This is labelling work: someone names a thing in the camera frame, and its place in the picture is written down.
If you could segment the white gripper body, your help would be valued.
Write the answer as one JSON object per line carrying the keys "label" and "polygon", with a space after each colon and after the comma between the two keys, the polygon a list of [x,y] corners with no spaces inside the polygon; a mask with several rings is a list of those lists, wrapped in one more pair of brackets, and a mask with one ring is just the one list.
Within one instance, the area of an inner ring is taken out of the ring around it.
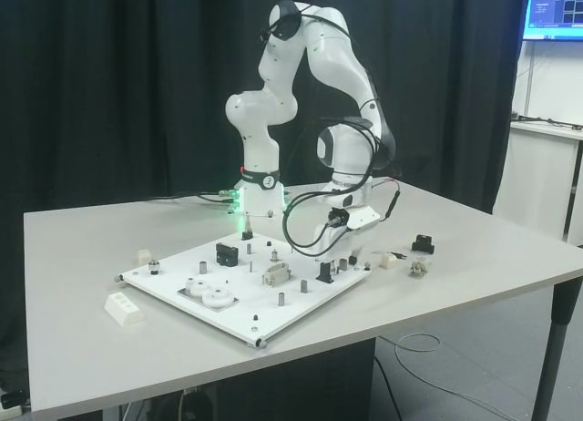
{"label": "white gripper body", "polygon": [[365,231],[349,230],[345,226],[328,227],[322,237],[312,246],[312,255],[319,260],[348,259],[359,257],[365,245]]}

